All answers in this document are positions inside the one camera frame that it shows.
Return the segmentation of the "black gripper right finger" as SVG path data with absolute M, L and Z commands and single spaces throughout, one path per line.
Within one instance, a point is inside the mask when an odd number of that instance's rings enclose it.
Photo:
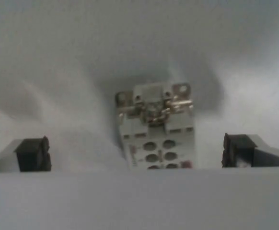
M 259 135 L 225 133 L 221 163 L 223 168 L 279 167 L 279 149 Z

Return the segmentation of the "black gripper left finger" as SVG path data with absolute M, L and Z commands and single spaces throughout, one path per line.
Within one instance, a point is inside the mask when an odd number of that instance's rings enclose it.
M 0 151 L 0 173 L 37 173 L 52 169 L 46 136 L 15 139 Z

